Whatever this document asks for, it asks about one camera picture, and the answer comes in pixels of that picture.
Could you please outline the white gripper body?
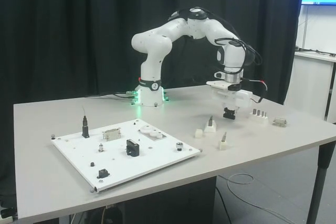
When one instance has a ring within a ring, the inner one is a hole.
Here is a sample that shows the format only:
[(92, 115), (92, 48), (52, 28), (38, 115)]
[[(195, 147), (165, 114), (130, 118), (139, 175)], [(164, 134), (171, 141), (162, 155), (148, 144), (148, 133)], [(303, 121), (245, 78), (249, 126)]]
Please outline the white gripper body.
[(226, 108), (248, 108), (251, 106), (253, 93), (246, 90), (229, 91), (212, 89), (212, 95)]

